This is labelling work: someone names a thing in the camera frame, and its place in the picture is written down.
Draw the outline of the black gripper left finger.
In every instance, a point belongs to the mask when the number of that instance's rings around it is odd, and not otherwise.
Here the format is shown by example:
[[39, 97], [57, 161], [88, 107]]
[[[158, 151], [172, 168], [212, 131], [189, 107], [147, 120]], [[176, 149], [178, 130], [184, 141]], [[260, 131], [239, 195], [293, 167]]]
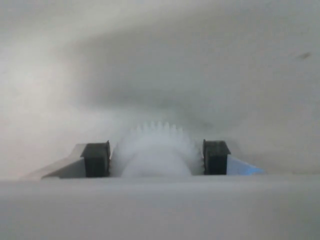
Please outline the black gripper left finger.
[[44, 167], [42, 178], [105, 178], [109, 176], [110, 159], [108, 140], [76, 144], [68, 156]]

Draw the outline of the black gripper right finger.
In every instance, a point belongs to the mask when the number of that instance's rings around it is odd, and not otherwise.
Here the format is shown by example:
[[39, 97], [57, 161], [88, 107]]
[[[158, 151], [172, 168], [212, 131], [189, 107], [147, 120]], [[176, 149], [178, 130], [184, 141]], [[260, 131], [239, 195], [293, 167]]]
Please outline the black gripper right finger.
[[262, 168], [232, 155], [224, 140], [202, 142], [204, 175], [252, 176], [265, 174]]

